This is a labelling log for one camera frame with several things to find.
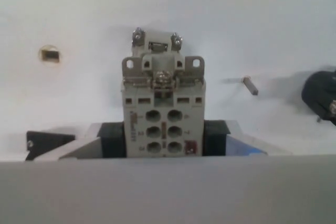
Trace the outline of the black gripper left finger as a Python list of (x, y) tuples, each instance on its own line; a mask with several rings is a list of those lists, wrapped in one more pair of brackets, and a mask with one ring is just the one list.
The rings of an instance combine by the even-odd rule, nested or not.
[(62, 132), (60, 159), (125, 158), (126, 146), (123, 122), (92, 123), (84, 133)]

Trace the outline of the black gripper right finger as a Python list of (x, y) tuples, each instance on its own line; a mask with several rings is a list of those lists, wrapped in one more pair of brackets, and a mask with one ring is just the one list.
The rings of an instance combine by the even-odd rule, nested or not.
[(236, 120), (204, 121), (203, 156), (289, 156), (293, 153), (248, 135)]

